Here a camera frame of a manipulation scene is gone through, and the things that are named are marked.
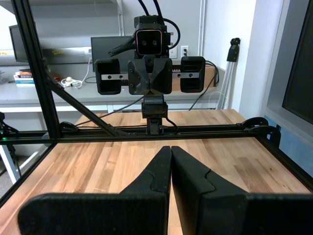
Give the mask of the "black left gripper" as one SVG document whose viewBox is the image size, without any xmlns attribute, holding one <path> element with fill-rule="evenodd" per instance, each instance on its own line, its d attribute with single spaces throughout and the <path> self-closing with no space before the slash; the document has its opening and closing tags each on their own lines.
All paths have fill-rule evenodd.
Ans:
<svg viewBox="0 0 313 235">
<path fill-rule="evenodd" d="M 183 93 L 199 93 L 204 88 L 205 59 L 184 56 L 177 71 L 169 58 L 146 55 L 128 62 L 121 73 L 118 59 L 98 59 L 94 63 L 97 89 L 100 94 L 119 94 L 122 86 L 129 87 L 131 95 L 170 94 L 173 80 L 179 82 Z"/>
</svg>

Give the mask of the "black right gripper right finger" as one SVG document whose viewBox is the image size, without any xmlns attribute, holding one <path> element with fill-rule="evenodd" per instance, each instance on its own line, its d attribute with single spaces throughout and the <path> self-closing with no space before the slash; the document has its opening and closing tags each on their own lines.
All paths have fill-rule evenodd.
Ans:
<svg viewBox="0 0 313 235">
<path fill-rule="evenodd" d="M 249 193 L 178 146 L 172 182 L 185 235 L 310 235 L 311 194 Z"/>
</svg>

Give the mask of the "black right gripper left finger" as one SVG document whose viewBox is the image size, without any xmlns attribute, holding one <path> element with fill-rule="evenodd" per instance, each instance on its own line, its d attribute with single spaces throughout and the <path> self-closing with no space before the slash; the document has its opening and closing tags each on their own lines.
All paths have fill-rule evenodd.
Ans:
<svg viewBox="0 0 313 235">
<path fill-rule="evenodd" d="M 20 208 L 22 235 L 165 235 L 171 148 L 162 147 L 120 193 L 46 193 Z"/>
</svg>

